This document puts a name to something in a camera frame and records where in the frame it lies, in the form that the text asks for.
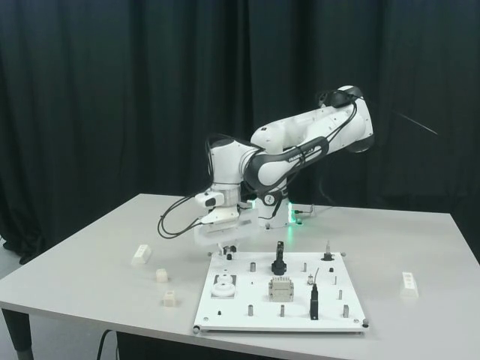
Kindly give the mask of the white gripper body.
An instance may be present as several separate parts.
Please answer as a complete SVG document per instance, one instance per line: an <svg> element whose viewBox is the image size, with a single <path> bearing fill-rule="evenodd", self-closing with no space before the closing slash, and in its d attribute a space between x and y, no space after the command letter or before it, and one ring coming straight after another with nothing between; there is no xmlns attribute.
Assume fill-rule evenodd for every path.
<svg viewBox="0 0 480 360"><path fill-rule="evenodd" d="M259 228L255 208L217 207L200 219L194 241L200 246L231 245L251 237Z"/></svg>

